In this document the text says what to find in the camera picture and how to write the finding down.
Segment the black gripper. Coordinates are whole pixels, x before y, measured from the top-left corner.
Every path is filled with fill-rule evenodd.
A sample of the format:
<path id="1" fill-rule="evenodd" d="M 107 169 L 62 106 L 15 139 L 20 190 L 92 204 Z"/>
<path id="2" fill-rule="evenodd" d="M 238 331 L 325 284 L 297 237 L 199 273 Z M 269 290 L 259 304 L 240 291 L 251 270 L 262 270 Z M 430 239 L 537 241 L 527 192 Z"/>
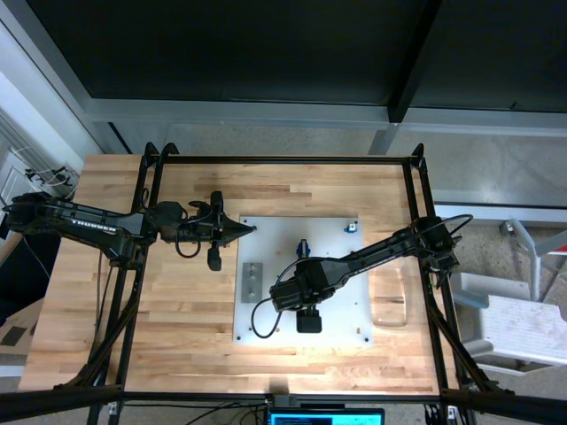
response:
<path id="1" fill-rule="evenodd" d="M 179 226 L 179 243 L 194 243 L 197 245 L 192 254 L 185 254 L 179 250 L 184 259 L 194 259 L 201 251 L 202 243 L 210 243 L 207 251 L 207 265 L 210 270 L 221 270 L 221 240 L 223 244 L 230 244 L 237 239 L 255 232 L 257 227 L 232 220 L 223 211 L 223 197 L 220 191 L 211 194 L 210 203 L 191 201 L 190 206 L 196 208 L 197 214 L 183 220 Z"/>
<path id="2" fill-rule="evenodd" d="M 285 282 L 278 282 L 270 288 L 269 294 L 279 313 L 295 312 L 298 333 L 322 332 L 322 317 L 317 309 L 322 296 L 305 277 L 292 277 Z"/>

